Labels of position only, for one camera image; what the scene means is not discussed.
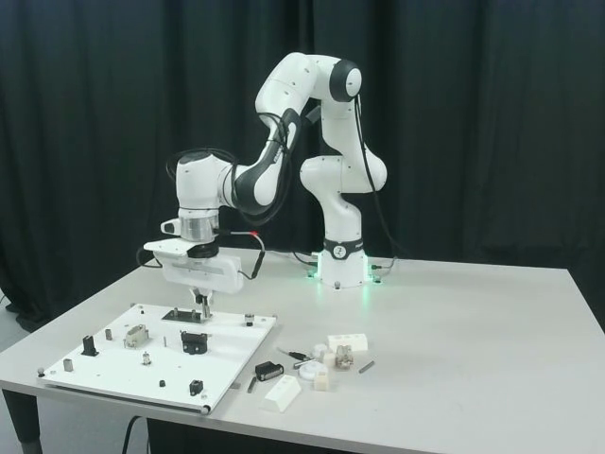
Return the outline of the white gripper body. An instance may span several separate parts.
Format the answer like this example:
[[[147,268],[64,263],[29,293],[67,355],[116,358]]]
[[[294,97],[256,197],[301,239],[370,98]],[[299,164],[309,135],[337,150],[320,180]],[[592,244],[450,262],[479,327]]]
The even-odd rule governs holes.
[[[161,255],[164,278],[189,288],[237,293],[243,288],[241,259],[219,253],[210,258],[191,258],[187,255]]]

